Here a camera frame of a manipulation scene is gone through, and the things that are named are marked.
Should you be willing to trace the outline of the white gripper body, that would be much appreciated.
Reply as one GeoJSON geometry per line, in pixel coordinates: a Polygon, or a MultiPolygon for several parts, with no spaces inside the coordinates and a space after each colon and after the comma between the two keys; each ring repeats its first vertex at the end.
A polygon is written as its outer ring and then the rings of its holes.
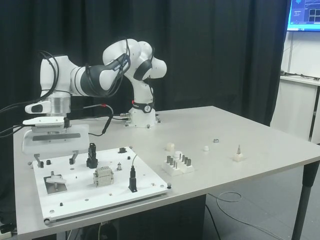
{"type": "Polygon", "coordinates": [[[90,145],[89,125],[76,124],[58,133],[25,132],[22,152],[25,154],[68,153],[86,150],[90,145]]]}

